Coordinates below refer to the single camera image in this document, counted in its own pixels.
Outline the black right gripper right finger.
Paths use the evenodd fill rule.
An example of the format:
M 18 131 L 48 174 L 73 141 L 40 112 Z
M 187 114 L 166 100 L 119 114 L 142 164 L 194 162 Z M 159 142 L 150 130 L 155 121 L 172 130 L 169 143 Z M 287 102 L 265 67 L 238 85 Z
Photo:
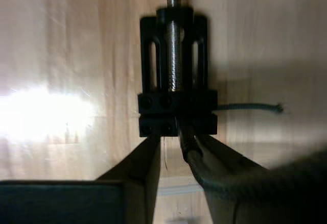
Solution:
M 264 169 L 210 135 L 196 136 L 204 165 L 216 175 L 238 175 L 247 170 Z M 261 205 L 219 199 L 208 190 L 205 198 L 213 223 L 264 223 L 268 209 Z

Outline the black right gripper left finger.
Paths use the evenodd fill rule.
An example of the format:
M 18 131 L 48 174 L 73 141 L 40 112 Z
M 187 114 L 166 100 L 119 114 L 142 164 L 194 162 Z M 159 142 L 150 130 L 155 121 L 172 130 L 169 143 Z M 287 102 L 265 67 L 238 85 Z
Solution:
M 123 188 L 124 223 L 152 223 L 160 175 L 159 136 L 149 136 L 128 156 L 98 177 Z

